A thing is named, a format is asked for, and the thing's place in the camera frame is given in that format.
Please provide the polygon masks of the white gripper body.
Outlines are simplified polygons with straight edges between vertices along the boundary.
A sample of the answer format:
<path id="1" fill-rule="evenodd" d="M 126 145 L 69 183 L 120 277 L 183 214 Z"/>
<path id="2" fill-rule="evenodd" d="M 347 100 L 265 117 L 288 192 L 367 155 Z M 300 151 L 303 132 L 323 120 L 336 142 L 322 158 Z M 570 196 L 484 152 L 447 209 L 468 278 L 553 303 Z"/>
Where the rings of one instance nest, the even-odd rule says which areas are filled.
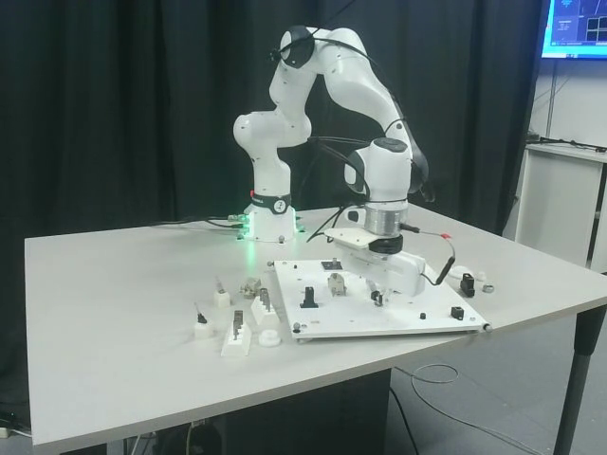
<path id="1" fill-rule="evenodd" d="M 422 257 L 404 251 L 386 255 L 347 246 L 340 246 L 339 250 L 345 270 L 380 288 L 403 295 L 418 295 L 424 290 L 426 261 Z"/>

